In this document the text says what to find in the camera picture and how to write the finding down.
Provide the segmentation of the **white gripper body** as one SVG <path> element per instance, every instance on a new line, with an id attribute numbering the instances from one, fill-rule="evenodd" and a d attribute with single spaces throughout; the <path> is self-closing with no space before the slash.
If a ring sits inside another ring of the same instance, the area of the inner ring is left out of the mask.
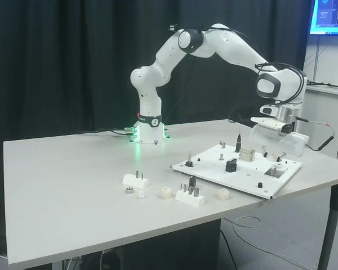
<path id="1" fill-rule="evenodd" d="M 276 156 L 289 154 L 300 157 L 308 140 L 309 137 L 301 133 L 279 134 L 260 125 L 254 126 L 250 133 L 251 142 L 261 146 L 263 152 Z"/>

